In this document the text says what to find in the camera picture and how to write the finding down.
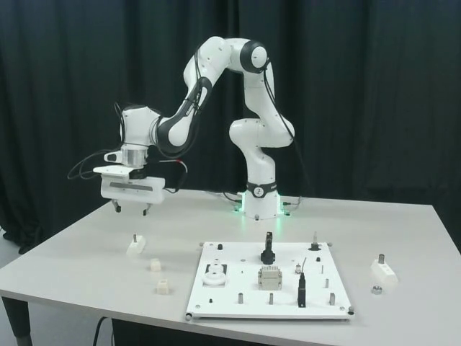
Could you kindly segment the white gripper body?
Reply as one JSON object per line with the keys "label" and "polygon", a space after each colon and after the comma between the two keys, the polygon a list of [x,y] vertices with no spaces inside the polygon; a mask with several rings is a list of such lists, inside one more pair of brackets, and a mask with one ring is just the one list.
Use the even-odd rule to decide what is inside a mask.
{"label": "white gripper body", "polygon": [[110,200],[163,200],[165,179],[146,177],[129,179],[103,174],[101,195]]}

